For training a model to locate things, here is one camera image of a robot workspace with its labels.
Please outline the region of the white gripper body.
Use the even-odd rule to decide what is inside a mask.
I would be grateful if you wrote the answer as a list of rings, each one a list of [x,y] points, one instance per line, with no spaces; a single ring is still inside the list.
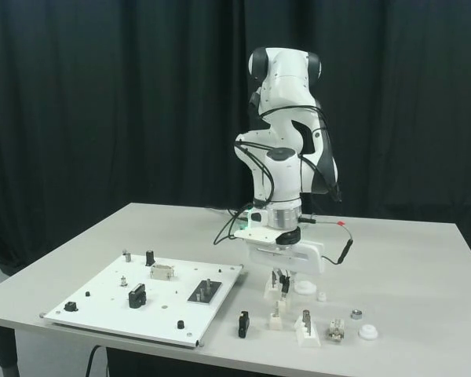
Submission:
[[[273,269],[283,269],[305,275],[321,275],[325,270],[322,243],[303,240],[293,245],[278,246],[276,243],[263,244],[247,241],[246,246],[251,261]]]

